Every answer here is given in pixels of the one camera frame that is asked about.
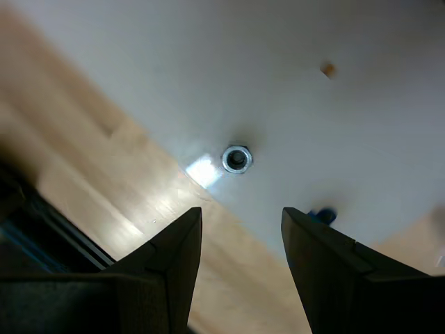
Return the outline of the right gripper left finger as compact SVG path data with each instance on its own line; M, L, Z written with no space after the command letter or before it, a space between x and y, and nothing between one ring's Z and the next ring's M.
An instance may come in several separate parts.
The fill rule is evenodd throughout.
M1 332L185 333L201 245L193 207L98 273L2 276Z

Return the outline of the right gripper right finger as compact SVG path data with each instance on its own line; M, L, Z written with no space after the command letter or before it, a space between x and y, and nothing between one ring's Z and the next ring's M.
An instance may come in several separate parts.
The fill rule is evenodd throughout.
M295 208L286 260L313 333L443 333L444 277L379 253Z

